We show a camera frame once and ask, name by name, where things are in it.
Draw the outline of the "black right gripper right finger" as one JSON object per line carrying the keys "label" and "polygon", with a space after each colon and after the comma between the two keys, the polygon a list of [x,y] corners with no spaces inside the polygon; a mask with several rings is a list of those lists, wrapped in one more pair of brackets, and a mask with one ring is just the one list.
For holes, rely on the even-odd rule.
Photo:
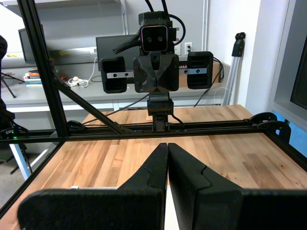
{"label": "black right gripper right finger", "polygon": [[305,190],[244,189],[170,143],[169,181],[182,230],[304,230]]}

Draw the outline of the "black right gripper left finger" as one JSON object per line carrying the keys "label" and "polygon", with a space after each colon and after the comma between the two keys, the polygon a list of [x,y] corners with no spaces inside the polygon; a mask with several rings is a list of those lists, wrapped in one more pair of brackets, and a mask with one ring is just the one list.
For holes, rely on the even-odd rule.
{"label": "black right gripper left finger", "polygon": [[162,230],[167,144],[161,143],[117,189],[48,189],[19,205],[23,230]]}

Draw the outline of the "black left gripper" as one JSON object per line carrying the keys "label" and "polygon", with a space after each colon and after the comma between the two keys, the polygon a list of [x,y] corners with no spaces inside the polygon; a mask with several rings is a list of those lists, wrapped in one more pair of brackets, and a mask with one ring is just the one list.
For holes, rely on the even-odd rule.
{"label": "black left gripper", "polygon": [[122,56],[100,60],[103,89],[106,93],[122,93],[128,84],[135,91],[174,92],[179,89],[179,76],[187,76],[189,89],[208,89],[212,85],[213,54],[209,51],[190,52],[187,61],[176,54],[150,53],[132,60],[132,70],[127,71]]}

